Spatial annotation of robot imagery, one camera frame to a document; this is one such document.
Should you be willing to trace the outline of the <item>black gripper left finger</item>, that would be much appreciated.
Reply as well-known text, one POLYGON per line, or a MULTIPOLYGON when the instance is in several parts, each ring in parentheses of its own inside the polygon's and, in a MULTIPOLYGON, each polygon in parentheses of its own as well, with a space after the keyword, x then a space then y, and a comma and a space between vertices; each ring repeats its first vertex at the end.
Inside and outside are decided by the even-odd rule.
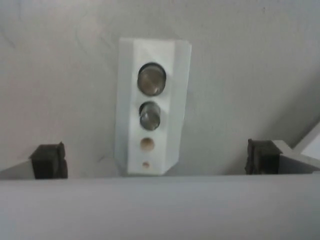
POLYGON ((68 164, 63 142, 40 144, 28 160, 0 171, 2 180, 67 179, 68 164))

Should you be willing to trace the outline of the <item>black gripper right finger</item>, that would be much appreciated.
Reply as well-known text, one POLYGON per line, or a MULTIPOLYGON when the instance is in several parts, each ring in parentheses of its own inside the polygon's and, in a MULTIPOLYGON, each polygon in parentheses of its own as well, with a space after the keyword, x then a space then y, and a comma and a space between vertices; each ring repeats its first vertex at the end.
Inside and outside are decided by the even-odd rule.
POLYGON ((320 161, 291 149, 283 140, 248 140, 247 175, 298 175, 320 172, 320 161))

